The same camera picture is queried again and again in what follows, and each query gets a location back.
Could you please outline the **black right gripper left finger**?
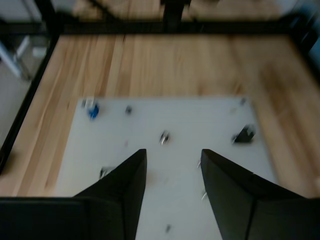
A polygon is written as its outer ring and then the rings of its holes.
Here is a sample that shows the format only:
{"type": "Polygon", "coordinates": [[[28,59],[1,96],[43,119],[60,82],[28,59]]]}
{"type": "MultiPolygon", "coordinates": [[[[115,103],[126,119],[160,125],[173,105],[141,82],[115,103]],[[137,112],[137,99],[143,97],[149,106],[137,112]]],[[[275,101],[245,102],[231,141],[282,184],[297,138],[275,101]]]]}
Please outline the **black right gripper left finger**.
{"type": "Polygon", "coordinates": [[[3,240],[133,240],[147,178],[139,149],[72,197],[2,197],[3,240]]]}

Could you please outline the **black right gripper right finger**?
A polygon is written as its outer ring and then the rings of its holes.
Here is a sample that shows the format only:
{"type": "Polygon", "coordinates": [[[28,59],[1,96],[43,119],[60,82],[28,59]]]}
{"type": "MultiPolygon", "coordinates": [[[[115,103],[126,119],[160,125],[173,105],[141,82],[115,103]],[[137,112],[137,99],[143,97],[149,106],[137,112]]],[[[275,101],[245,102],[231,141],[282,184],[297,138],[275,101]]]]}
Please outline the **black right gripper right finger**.
{"type": "Polygon", "coordinates": [[[224,240],[318,240],[320,200],[272,183],[210,150],[201,171],[224,240]]]}

